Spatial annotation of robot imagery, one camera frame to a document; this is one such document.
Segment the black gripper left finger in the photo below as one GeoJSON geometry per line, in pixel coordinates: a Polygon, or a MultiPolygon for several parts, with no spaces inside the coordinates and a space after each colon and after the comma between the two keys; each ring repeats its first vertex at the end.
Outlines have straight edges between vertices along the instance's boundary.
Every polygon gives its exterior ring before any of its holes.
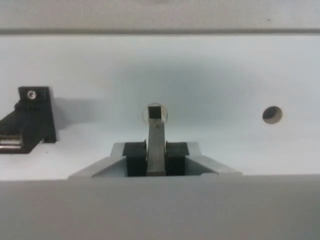
{"type": "Polygon", "coordinates": [[[116,142],[113,144],[110,156],[81,169],[69,178],[145,177],[146,172],[147,143],[116,142]]]}

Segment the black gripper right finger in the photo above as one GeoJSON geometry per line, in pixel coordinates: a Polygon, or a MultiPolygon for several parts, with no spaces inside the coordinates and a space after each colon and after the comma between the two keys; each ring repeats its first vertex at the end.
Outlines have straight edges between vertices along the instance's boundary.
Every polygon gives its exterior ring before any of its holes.
{"type": "Polygon", "coordinates": [[[167,142],[165,170],[168,176],[241,176],[242,173],[211,157],[203,155],[198,142],[167,142]]]}

